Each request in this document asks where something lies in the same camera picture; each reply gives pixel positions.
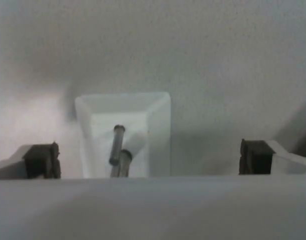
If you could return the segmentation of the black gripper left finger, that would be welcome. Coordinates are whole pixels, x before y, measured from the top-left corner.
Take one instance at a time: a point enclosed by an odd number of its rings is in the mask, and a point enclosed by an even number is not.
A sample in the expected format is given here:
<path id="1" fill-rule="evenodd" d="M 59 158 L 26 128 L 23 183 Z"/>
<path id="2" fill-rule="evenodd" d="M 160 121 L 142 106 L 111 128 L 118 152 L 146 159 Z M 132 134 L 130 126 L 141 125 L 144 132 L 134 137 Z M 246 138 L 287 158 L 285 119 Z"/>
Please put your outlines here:
<path id="1" fill-rule="evenodd" d="M 22 145 L 8 159 L 0 161 L 0 180 L 60 179 L 59 145 Z"/>

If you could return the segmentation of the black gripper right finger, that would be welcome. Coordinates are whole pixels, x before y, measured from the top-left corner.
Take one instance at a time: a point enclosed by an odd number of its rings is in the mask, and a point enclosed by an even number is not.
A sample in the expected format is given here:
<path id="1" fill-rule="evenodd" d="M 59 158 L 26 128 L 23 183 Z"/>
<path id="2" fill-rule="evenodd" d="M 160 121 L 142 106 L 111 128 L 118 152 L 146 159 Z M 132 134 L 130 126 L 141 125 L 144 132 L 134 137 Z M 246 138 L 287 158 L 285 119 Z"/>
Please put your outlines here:
<path id="1" fill-rule="evenodd" d="M 240 175 L 306 174 L 306 157 L 288 152 L 275 140 L 242 139 L 240 155 Z"/>

